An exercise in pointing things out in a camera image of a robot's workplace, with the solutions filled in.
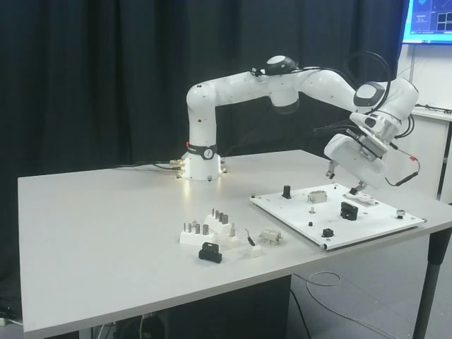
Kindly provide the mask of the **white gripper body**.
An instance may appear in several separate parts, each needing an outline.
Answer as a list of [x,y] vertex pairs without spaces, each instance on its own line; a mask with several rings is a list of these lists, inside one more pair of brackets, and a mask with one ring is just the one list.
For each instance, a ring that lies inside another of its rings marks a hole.
[[336,134],[324,148],[324,154],[360,182],[379,188],[386,176],[386,163],[355,139]]

